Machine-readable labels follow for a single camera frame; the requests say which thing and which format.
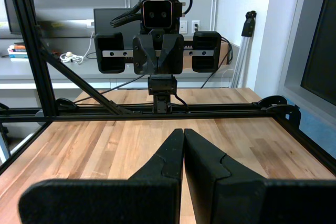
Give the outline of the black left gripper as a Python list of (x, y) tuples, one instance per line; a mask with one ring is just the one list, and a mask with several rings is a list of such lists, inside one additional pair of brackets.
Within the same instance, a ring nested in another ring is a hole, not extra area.
[(155, 31), (138, 34), (131, 49), (125, 49), (122, 33), (94, 38), (99, 71), (122, 73), (128, 63), (136, 74), (180, 74), (184, 57), (191, 60), (195, 72), (215, 72), (219, 66), (221, 35), (214, 31), (197, 31), (191, 41), (180, 34)]

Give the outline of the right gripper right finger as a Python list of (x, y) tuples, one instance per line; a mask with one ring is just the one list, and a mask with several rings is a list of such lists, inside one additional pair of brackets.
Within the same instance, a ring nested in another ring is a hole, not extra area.
[(335, 223), (335, 181), (268, 179), (194, 130), (184, 135), (197, 223)]

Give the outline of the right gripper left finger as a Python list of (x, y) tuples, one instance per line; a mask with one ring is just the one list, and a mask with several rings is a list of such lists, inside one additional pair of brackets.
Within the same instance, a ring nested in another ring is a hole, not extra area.
[(22, 223), (179, 223), (184, 133), (174, 130), (128, 179), (49, 179), (21, 195)]

